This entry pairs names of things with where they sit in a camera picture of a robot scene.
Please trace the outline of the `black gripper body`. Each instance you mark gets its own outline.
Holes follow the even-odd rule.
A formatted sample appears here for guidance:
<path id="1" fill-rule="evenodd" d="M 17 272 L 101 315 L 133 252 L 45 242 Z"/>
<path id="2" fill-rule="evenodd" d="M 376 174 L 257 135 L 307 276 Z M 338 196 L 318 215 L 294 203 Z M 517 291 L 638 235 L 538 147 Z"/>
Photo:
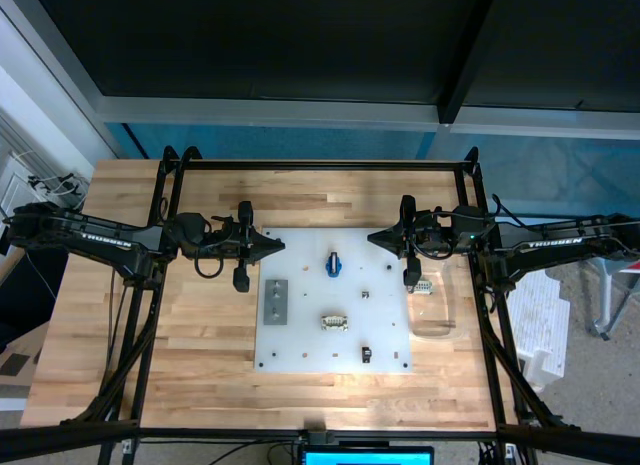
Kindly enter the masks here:
<path id="1" fill-rule="evenodd" d="M 233 270 L 232 284 L 237 292 L 248 292 L 250 278 L 247 267 L 254 265 L 257 258 L 257 245 L 254 239 L 257 232 L 253 225 L 254 212 L 250 201 L 241 201 L 238 205 L 238 220 L 227 217 L 222 228 L 215 232 L 213 258 L 218 261 L 218 269 L 209 276 L 217 278 L 224 270 L 226 259 L 235 259 L 237 266 Z"/>
<path id="2" fill-rule="evenodd" d="M 416 200 L 404 195 L 400 205 L 400 224 L 406 269 L 403 272 L 405 286 L 416 286 L 422 277 L 419 257 L 430 260 L 446 260 L 453 255 L 453 244 L 438 219 L 444 210 L 418 211 Z"/>

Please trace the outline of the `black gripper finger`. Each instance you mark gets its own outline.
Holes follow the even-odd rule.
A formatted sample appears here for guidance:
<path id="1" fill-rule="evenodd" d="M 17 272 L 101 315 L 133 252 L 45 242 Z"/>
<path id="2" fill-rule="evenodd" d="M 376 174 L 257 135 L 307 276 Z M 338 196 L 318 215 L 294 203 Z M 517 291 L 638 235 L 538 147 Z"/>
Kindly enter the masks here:
<path id="1" fill-rule="evenodd" d="M 249 251 L 249 262 L 251 264 L 255 264 L 260 260 L 285 249 L 285 245 L 254 245 Z"/>
<path id="2" fill-rule="evenodd" d="M 252 246 L 284 246 L 280 238 L 263 235 L 255 227 L 251 228 L 249 237 Z"/>
<path id="3" fill-rule="evenodd" d="M 401 222 L 384 230 L 373 232 L 367 236 L 368 240 L 401 240 L 402 238 L 403 225 Z"/>
<path id="4" fill-rule="evenodd" d="M 393 254 L 397 259 L 403 257 L 403 241 L 385 238 L 368 238 L 368 242 Z"/>

